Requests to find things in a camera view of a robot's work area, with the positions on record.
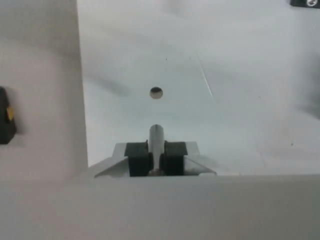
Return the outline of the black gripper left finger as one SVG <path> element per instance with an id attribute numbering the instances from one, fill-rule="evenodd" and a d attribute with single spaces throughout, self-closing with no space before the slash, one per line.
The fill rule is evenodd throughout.
<path id="1" fill-rule="evenodd" d="M 146 177 L 153 167 L 153 157 L 147 141 L 117 143 L 112 156 L 102 163 L 95 178 Z"/>

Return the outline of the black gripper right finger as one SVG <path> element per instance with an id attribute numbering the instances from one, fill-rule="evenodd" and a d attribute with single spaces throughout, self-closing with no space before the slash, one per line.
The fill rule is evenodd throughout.
<path id="1" fill-rule="evenodd" d="M 216 175 L 212 167 L 205 166 L 204 156 L 200 154 L 195 141 L 164 142 L 164 153 L 160 168 L 166 176 Z"/>

